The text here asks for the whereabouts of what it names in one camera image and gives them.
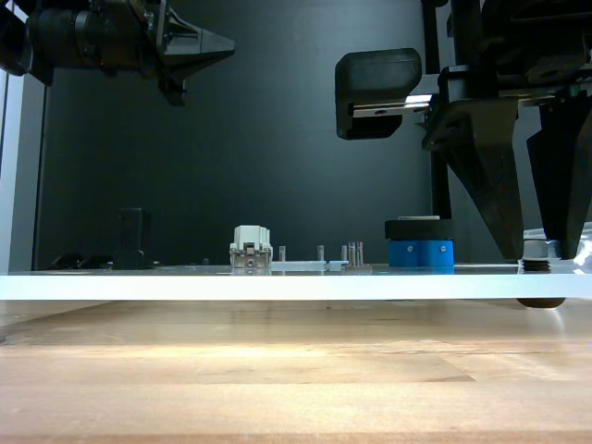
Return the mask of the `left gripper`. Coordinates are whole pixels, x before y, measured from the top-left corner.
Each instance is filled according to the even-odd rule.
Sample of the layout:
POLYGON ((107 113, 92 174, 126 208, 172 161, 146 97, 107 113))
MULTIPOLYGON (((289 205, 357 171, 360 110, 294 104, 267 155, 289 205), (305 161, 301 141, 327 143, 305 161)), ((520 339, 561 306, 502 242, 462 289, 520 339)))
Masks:
POLYGON ((169 1, 132 1, 142 41, 158 78, 158 88, 170 105, 184 106, 185 79, 201 59, 209 68, 236 50, 235 42, 182 19, 169 1))

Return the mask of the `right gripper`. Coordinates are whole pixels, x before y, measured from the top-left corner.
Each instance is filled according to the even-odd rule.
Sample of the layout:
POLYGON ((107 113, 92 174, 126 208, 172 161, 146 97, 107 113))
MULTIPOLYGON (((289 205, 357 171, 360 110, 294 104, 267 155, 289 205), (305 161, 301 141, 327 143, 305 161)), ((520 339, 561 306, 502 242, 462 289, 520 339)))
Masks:
POLYGON ((337 135, 386 139, 407 115, 423 114, 422 147, 443 156, 464 186, 503 258, 524 252, 524 222, 512 149, 518 104, 591 91, 591 67, 569 79, 528 85, 491 70, 453 66, 425 74, 412 48, 356 52, 335 67, 337 135))

